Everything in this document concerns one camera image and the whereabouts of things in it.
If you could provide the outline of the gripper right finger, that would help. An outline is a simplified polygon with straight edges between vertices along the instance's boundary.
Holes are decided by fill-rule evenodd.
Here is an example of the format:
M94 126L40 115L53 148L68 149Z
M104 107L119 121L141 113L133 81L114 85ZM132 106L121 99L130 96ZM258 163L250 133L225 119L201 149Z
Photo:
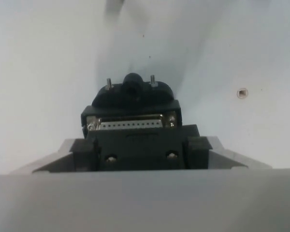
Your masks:
M272 166L223 146L216 136L188 137L185 144L189 169L272 169Z

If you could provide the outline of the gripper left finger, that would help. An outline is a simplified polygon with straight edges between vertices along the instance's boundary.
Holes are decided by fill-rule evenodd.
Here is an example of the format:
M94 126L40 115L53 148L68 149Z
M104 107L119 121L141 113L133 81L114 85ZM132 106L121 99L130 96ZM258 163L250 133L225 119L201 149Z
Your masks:
M56 174L96 170L96 141L66 139L59 150L32 161L13 174Z

